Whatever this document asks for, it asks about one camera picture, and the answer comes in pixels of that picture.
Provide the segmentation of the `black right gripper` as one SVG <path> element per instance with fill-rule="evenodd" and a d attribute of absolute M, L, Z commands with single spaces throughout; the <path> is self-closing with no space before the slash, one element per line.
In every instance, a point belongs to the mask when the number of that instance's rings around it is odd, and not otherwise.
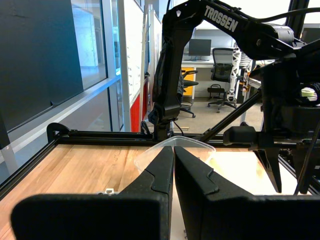
<path fill-rule="evenodd" d="M 262 164 L 274 190 L 282 192 L 279 148 L 276 142 L 299 142 L 313 137 L 320 121 L 320 101 L 303 97 L 301 90 L 320 93 L 320 45 L 310 43 L 293 56 L 256 69 L 252 76 L 260 80 L 264 130 L 251 126 L 230 127 L 223 134 L 223 144 L 249 144 Z M 320 165 L 320 148 L 296 149 L 296 193 L 306 194 L 316 167 Z"/>

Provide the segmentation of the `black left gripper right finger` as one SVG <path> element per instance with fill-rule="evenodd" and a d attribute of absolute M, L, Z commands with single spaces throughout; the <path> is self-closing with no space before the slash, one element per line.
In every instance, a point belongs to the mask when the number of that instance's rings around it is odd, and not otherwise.
<path fill-rule="evenodd" d="M 175 186 L 189 240 L 317 240 L 316 195 L 253 195 L 176 146 Z"/>

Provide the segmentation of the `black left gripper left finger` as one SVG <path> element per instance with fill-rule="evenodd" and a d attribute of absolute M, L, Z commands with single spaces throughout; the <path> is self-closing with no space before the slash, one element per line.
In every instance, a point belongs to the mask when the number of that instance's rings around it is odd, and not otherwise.
<path fill-rule="evenodd" d="M 10 215 L 18 240 L 168 240 L 174 153 L 164 147 L 118 194 L 38 194 Z"/>

